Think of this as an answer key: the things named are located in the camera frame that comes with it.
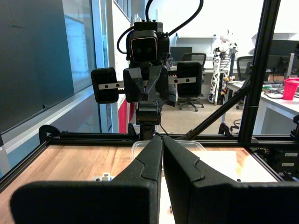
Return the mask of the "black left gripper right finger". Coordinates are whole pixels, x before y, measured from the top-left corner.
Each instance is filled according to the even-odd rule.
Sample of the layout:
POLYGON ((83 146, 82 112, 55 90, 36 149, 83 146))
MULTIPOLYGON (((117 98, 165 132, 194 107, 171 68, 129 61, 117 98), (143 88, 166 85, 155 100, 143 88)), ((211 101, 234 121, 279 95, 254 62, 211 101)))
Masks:
POLYGON ((170 137, 164 176, 177 224, 296 224, 297 182, 236 182, 170 137))

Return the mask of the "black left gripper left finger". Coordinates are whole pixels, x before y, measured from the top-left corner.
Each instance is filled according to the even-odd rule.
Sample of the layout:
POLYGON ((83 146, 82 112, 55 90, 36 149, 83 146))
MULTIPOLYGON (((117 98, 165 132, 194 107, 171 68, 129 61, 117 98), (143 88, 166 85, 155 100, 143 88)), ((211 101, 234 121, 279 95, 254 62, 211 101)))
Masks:
POLYGON ((109 182, 31 182, 10 199, 17 224, 157 224, 163 141, 153 137, 109 182))

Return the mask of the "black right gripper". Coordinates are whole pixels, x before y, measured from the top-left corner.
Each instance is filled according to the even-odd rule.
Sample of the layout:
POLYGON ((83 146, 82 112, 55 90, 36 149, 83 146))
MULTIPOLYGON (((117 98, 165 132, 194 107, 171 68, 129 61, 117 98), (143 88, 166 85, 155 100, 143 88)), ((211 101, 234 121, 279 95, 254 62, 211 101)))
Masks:
POLYGON ((101 68, 91 72, 91 79, 98 104, 115 103, 120 94, 125 94, 129 103, 167 100, 171 84, 177 85, 179 97, 195 98, 201 95, 202 65, 198 61, 183 61, 177 70, 149 66, 145 78, 140 68, 128 68, 123 71, 122 81, 116 80, 114 68, 101 68))

